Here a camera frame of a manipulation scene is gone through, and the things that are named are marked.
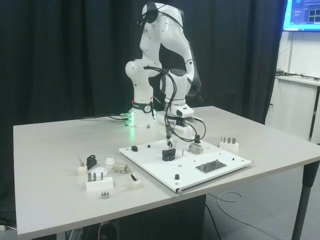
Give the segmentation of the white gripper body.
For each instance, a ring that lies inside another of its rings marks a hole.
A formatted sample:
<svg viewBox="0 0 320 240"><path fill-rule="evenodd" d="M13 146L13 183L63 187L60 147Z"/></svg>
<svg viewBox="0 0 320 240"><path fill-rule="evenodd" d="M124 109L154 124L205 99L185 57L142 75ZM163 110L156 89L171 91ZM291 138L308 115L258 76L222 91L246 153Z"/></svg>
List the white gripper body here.
<svg viewBox="0 0 320 240"><path fill-rule="evenodd" d="M174 145L187 145L195 139L195 128L187 123L169 122L166 125L165 122L160 122L159 130L164 131L166 144L168 139L174 141Z"/></svg>

